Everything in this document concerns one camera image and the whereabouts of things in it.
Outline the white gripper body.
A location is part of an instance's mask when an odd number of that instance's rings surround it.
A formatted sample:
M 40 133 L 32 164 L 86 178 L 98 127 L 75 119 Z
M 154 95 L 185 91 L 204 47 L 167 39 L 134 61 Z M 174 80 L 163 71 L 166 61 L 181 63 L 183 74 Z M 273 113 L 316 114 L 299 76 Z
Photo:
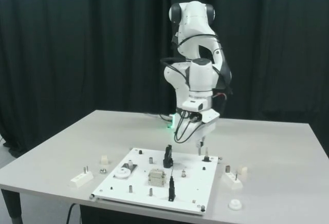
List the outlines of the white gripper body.
M 184 121 L 178 129 L 179 142 L 197 142 L 215 129 L 215 121 L 209 123 Z

